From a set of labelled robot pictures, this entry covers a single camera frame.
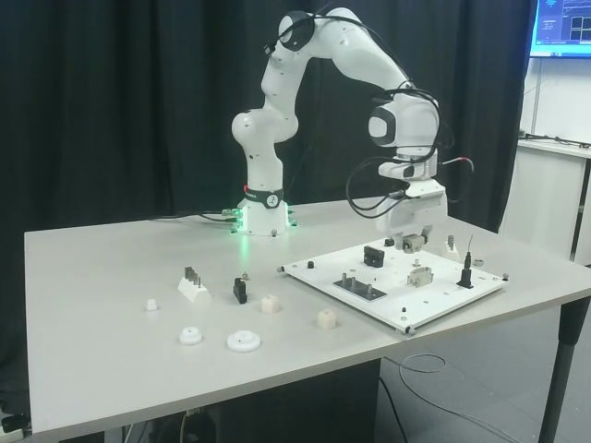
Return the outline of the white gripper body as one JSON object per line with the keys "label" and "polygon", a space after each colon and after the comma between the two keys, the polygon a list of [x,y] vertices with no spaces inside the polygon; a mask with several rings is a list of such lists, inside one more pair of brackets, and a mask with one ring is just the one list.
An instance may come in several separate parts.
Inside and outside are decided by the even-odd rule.
{"label": "white gripper body", "polygon": [[386,234],[422,233],[427,226],[441,224],[448,214],[445,192],[421,198],[388,198],[377,209],[375,220]]}

